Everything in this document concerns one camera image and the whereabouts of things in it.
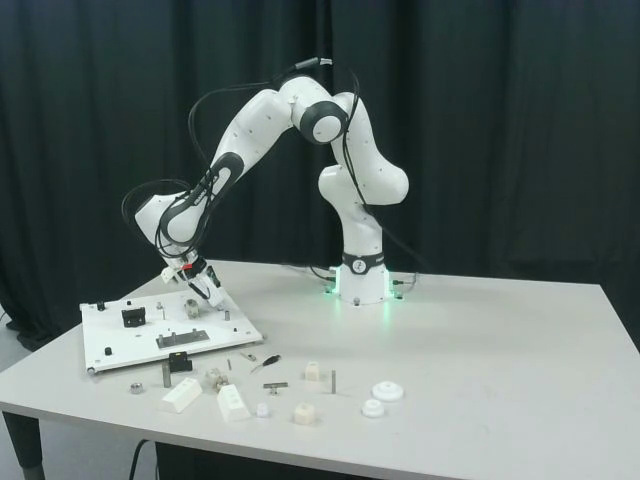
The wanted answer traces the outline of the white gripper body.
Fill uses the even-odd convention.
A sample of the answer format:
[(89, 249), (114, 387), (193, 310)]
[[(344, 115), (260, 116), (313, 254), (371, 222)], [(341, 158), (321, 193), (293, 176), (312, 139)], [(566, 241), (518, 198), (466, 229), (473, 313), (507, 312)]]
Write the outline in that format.
[(224, 294), (220, 290), (220, 282), (212, 267), (204, 270), (189, 280), (190, 288), (201, 298), (206, 300), (211, 307), (218, 307), (224, 301)]

